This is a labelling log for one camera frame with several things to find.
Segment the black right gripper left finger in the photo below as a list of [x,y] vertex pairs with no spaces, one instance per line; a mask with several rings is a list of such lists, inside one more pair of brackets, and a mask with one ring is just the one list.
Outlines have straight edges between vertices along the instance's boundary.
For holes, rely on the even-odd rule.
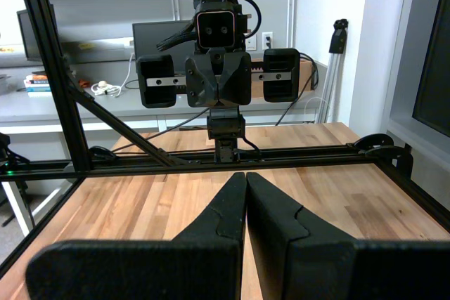
[[234,173],[173,240],[67,240],[25,271],[31,299],[239,299],[246,176]]

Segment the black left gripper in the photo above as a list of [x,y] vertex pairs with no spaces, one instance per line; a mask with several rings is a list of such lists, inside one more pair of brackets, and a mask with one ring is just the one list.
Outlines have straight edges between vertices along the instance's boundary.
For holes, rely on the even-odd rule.
[[292,102],[299,93],[300,53],[294,48],[267,49],[261,72],[252,71],[249,53],[222,48],[189,56],[184,76],[175,75],[171,55],[142,56],[136,61],[136,70],[146,108],[175,105],[178,86],[186,87],[190,107],[248,105],[256,81],[263,83],[265,101]]

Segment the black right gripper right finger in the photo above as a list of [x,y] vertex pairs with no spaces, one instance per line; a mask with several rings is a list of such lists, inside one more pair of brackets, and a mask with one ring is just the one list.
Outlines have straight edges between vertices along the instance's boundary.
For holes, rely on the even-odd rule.
[[358,240],[257,173],[247,224],[265,299],[448,299],[449,243]]

